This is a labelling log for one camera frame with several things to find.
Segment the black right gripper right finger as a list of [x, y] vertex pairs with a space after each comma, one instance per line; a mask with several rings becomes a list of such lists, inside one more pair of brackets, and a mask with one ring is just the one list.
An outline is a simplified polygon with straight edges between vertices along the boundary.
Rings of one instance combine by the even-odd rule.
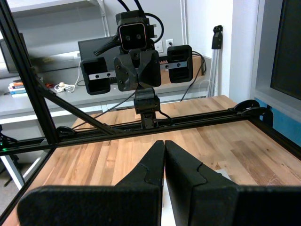
[[298, 226], [298, 186], [240, 186], [167, 140], [166, 180], [178, 226]]

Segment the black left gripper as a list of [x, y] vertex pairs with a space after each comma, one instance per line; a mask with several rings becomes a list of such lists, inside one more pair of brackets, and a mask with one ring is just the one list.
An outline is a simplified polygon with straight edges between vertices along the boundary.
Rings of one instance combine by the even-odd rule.
[[81, 61], [85, 86], [88, 94], [98, 95], [110, 92], [117, 84], [119, 91], [151, 89], [162, 84], [161, 73], [166, 70], [171, 83], [192, 80], [192, 48], [189, 45], [169, 47], [167, 62], [161, 61], [154, 49], [141, 51], [133, 49], [113, 59], [113, 70], [108, 70], [104, 57]]

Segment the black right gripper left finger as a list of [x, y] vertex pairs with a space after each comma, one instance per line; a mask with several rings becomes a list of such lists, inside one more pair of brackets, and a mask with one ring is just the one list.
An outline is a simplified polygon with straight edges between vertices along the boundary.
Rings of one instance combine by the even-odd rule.
[[115, 186], [40, 186], [19, 202], [22, 226], [159, 226], [164, 141]]

